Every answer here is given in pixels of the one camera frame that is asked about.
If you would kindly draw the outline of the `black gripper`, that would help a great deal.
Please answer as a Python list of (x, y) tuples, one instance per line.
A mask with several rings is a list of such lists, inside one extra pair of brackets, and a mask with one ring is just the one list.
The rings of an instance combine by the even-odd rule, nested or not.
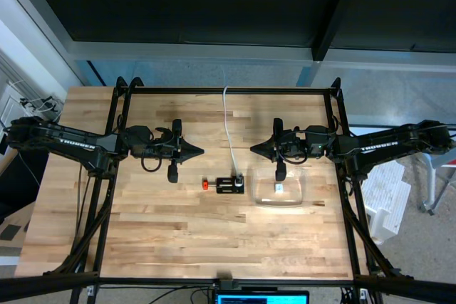
[(297, 136), (300, 133), (298, 127), (295, 130), (285, 130), (283, 120), (274, 118), (273, 133), (268, 140), (257, 145), (251, 146), (250, 150), (254, 154), (276, 161), (275, 180), (282, 182), (286, 179), (286, 163), (300, 165), (306, 161), (305, 140)]
[[(152, 172), (157, 172), (161, 168), (163, 160), (169, 160), (170, 165), (167, 169), (167, 179), (170, 183), (177, 183), (177, 164), (180, 162), (182, 121), (181, 119), (175, 119), (172, 121), (171, 129), (156, 127), (155, 130), (160, 132), (161, 135), (159, 138), (152, 139), (152, 158), (158, 160), (158, 164), (156, 168), (152, 169)], [(184, 138), (182, 138), (182, 150), (190, 151), (182, 152), (182, 162), (204, 154), (202, 148), (188, 143)]]

